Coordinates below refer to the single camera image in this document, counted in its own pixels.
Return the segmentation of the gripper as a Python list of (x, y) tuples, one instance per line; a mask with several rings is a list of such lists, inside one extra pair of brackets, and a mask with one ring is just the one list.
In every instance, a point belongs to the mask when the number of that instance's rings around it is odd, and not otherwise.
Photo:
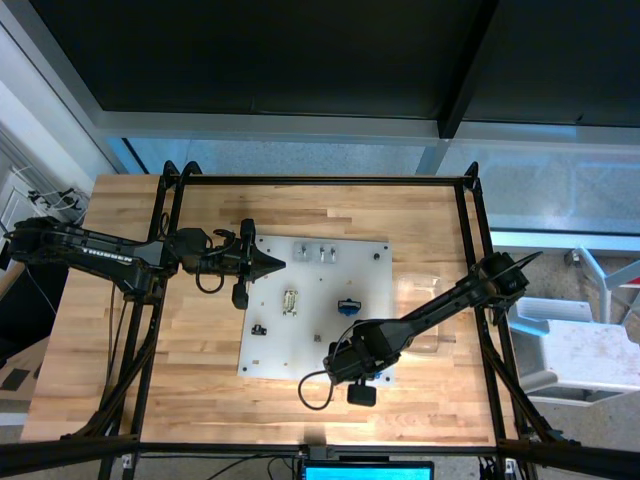
[(351, 384), (347, 389), (347, 402), (356, 406), (374, 407), (377, 402), (377, 390), (373, 386), (368, 386), (366, 382), (377, 373), (397, 363), (400, 351), (391, 351), (383, 356), (372, 356), (351, 349), (348, 356), (351, 365), (347, 378)]
[(235, 277), (236, 284), (232, 288), (232, 304), (236, 309), (248, 308), (249, 296), (246, 283), (250, 278), (256, 280), (286, 268), (286, 263), (260, 249), (261, 243), (255, 243), (256, 229), (253, 219), (244, 219), (240, 224), (240, 233), (215, 229), (213, 235), (223, 239), (223, 243), (214, 247), (208, 256), (212, 266), (209, 275), (219, 278), (219, 284), (208, 290), (208, 294), (216, 294), (224, 287), (227, 277)]

